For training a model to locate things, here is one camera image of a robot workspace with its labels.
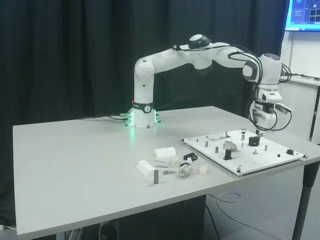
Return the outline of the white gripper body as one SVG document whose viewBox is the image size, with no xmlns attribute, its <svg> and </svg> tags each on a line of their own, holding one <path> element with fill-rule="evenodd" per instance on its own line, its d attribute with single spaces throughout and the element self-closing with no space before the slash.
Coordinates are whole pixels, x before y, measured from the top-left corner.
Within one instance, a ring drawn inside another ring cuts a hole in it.
<svg viewBox="0 0 320 240">
<path fill-rule="evenodd" d="M 276 114 L 269 108 L 253 107 L 251 116 L 257 127 L 264 131 L 272 129 L 276 124 Z"/>
</svg>

